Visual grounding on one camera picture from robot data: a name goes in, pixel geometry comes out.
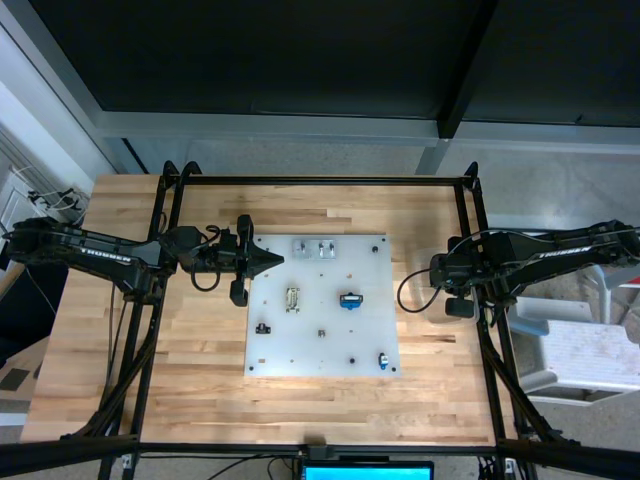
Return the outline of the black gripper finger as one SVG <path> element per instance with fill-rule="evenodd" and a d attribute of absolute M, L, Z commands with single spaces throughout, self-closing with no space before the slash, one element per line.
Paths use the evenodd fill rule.
<path fill-rule="evenodd" d="M 284 263 L 283 258 L 278 259 L 267 259 L 267 260 L 256 260 L 251 266 L 251 277 L 255 278 L 256 276 L 264 273 L 265 271 L 272 269 L 276 266 L 279 266 Z"/>
<path fill-rule="evenodd" d="M 253 260 L 283 260 L 284 257 L 273 253 L 267 249 L 263 249 L 259 243 L 251 242 L 251 258 Z"/>

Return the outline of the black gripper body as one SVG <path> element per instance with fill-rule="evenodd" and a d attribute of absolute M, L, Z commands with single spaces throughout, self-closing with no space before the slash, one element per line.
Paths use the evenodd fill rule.
<path fill-rule="evenodd" d="M 473 270 L 472 259 L 462 237 L 448 240 L 448 251 L 430 261 L 430 286 L 448 295 L 445 314 L 449 317 L 475 317 L 476 305 L 469 285 Z"/>
<path fill-rule="evenodd" d="M 241 215 L 238 218 L 234 253 L 235 279 L 230 284 L 230 299 L 235 306 L 246 306 L 248 303 L 245 280 L 248 276 L 249 246 L 253 238 L 253 229 L 253 222 L 249 215 Z"/>

